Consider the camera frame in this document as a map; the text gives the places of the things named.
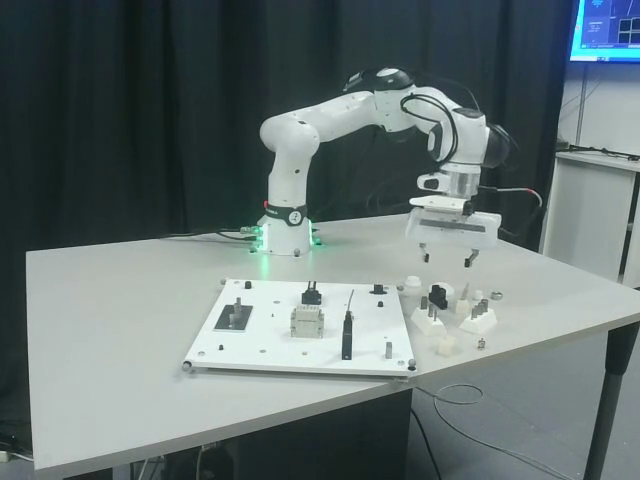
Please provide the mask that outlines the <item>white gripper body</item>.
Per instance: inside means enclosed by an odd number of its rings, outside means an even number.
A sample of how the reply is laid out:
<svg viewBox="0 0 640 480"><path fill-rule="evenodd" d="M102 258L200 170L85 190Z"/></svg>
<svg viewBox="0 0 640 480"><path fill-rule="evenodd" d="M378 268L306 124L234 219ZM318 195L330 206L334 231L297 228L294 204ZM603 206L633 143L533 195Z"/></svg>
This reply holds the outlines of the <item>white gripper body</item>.
<svg viewBox="0 0 640 480"><path fill-rule="evenodd" d="M409 214L405 237L419 244L483 250L496 245L500 226L500 214L476 212L459 216L416 207Z"/></svg>

